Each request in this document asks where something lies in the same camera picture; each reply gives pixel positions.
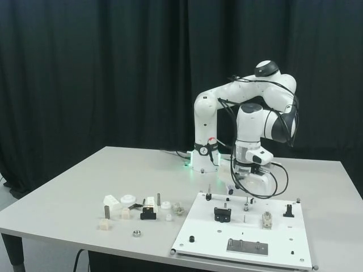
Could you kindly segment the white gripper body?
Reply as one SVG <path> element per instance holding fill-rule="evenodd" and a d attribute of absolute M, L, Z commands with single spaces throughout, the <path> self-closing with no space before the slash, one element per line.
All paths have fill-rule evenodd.
<path fill-rule="evenodd" d="M 229 189 L 234 189 L 234 193 L 240 191 L 249 196 L 259 196 L 259 198 L 268 198 L 275 193 L 275 181 L 272 175 L 264 172 L 238 172 L 234 174 L 233 179 L 231 172 L 227 171 L 225 185 L 227 195 Z"/>

